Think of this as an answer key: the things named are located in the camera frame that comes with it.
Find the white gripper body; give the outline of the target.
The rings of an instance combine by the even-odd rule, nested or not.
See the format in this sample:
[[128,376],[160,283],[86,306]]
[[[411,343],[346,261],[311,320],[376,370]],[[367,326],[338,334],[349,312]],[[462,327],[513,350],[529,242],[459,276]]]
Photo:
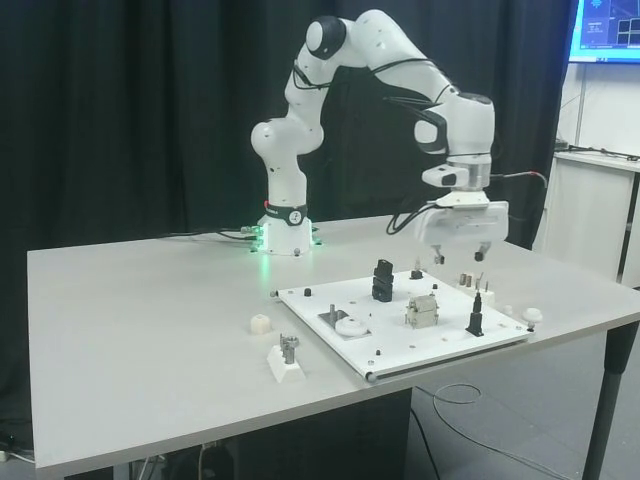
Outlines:
[[483,244],[506,239],[509,203],[492,201],[483,208],[434,207],[416,220],[414,236],[428,246]]

